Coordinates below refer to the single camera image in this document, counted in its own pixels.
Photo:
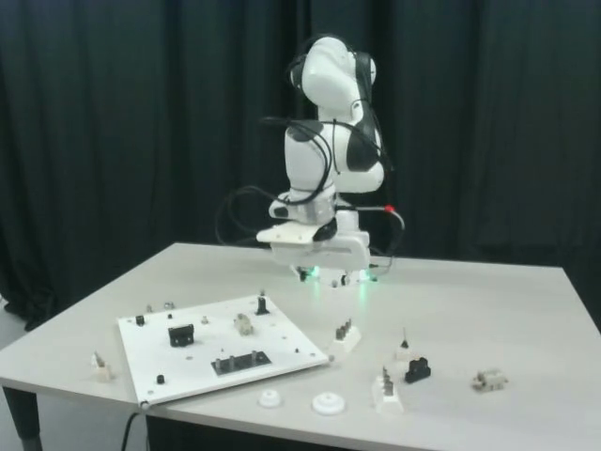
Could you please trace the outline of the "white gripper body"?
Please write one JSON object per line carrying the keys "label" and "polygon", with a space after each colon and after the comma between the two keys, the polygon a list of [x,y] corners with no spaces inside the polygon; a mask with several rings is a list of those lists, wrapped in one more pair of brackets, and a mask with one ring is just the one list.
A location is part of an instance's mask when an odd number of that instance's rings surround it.
{"label": "white gripper body", "polygon": [[338,232],[332,239],[303,244],[272,243],[274,259],[292,267],[320,267],[343,272],[366,270],[370,263],[366,231]]}

